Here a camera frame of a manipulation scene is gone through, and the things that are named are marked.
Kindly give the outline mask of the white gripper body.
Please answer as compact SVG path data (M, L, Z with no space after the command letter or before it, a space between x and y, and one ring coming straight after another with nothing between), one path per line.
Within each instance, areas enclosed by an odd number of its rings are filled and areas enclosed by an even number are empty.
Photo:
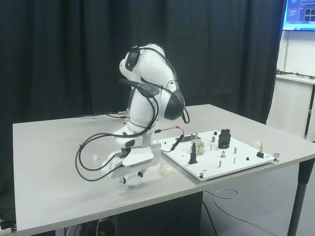
M131 166L124 166L121 159L114 159L106 166L106 172L110 172L114 168L120 166L118 169L114 170L109 176L111 178L124 177L128 174L138 172L140 170L148 168L150 161L141 162Z

